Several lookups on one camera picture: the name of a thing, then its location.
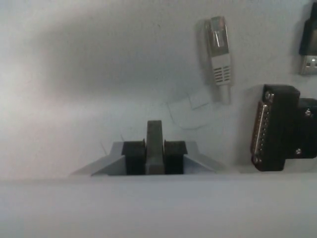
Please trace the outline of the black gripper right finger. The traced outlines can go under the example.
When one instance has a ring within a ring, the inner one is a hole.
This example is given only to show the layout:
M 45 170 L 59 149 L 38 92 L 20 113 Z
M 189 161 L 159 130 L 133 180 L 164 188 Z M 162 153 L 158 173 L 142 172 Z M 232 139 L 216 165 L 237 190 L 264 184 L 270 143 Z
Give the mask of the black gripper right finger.
M 204 155 L 195 141 L 164 141 L 164 169 L 167 175 L 216 174 L 224 164 Z

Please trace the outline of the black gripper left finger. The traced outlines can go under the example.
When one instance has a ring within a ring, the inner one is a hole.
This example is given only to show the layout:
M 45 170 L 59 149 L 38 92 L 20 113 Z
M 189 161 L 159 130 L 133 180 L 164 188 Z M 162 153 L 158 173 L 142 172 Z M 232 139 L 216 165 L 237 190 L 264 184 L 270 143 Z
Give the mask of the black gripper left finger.
M 74 176 L 133 176 L 144 175 L 145 141 L 114 142 L 110 153 L 76 170 Z

